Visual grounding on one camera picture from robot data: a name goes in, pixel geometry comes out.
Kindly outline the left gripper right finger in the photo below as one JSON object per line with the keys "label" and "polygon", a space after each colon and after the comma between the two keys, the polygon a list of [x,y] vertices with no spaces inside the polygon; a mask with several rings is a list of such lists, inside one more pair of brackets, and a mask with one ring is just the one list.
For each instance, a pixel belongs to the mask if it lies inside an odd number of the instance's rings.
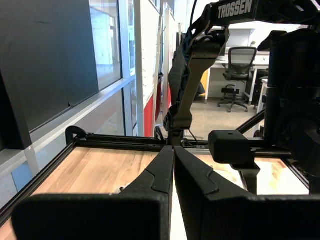
{"label": "left gripper right finger", "polygon": [[317,240],[318,195],[255,195],[175,147],[175,186],[190,240]]}

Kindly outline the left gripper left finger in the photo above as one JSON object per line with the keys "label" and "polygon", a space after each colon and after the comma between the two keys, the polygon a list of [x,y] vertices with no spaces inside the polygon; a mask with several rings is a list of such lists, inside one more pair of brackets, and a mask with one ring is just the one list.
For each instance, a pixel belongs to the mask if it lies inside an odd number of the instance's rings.
{"label": "left gripper left finger", "polygon": [[164,147],[118,194],[39,194],[11,215],[19,240],[167,240],[174,153]]}

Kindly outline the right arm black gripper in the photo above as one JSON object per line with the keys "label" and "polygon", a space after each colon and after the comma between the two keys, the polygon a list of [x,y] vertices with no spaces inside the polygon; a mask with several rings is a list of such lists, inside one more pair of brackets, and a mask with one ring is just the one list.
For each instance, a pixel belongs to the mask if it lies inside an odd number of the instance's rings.
{"label": "right arm black gripper", "polygon": [[[291,152],[309,175],[320,173],[320,35],[312,29],[272,31],[259,46],[269,50],[263,141]],[[231,164],[243,187],[257,194],[260,168]]]}

